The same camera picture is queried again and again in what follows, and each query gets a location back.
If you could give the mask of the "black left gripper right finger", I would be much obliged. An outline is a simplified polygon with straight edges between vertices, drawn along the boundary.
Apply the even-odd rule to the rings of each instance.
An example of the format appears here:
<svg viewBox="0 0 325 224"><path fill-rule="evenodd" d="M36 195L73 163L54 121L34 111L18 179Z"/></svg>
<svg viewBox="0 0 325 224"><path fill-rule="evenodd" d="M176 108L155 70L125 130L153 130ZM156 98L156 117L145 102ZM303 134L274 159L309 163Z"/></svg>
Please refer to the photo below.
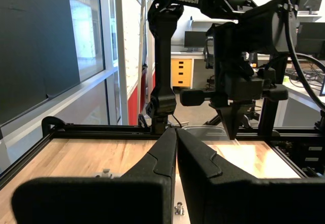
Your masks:
<svg viewBox="0 0 325 224"><path fill-rule="evenodd" d="M256 178L188 131L177 138L191 223L324 223L324 179Z"/></svg>

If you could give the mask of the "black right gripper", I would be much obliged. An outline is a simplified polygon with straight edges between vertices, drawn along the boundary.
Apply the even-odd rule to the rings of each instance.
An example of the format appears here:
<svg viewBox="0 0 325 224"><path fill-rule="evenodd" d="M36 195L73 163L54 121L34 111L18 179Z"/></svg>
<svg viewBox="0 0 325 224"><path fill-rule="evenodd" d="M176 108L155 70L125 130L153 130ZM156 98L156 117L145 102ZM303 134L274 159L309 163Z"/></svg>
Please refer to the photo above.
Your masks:
<svg viewBox="0 0 325 224"><path fill-rule="evenodd" d="M229 139L235 138L245 114L241 104L250 104L253 100L268 98L271 101L288 99L285 86L276 83L276 71L272 68L253 70L242 53L246 48L240 43L237 24L227 22L212 25L208 34L214 42L214 90L187 89L180 93L180 102L184 106L198 106L209 100L221 119Z"/></svg>

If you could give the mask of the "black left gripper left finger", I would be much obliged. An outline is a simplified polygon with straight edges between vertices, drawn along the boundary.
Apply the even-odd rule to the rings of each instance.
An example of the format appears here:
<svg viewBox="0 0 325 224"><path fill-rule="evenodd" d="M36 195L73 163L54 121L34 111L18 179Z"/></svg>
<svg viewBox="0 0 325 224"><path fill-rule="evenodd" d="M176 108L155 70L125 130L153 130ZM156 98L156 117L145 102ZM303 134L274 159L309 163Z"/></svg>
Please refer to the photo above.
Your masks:
<svg viewBox="0 0 325 224"><path fill-rule="evenodd" d="M167 129L117 178L48 177L18 186L18 223L172 223L177 136Z"/></svg>

